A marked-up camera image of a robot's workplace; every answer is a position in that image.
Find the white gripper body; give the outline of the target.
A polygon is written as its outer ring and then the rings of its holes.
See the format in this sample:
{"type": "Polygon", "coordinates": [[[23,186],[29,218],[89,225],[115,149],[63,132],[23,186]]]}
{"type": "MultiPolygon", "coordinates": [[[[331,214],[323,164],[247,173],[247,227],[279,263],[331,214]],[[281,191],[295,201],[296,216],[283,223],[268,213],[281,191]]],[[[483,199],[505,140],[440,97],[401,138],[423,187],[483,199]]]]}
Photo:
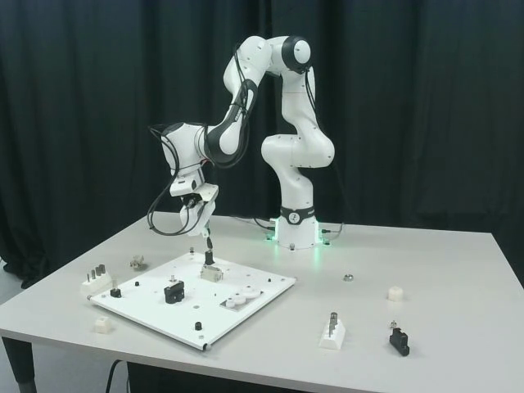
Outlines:
{"type": "Polygon", "coordinates": [[[209,221],[214,211],[214,202],[198,202],[191,208],[183,206],[180,210],[180,221],[183,225],[182,234],[190,237],[198,235],[202,235],[204,238],[209,237],[209,221]]]}

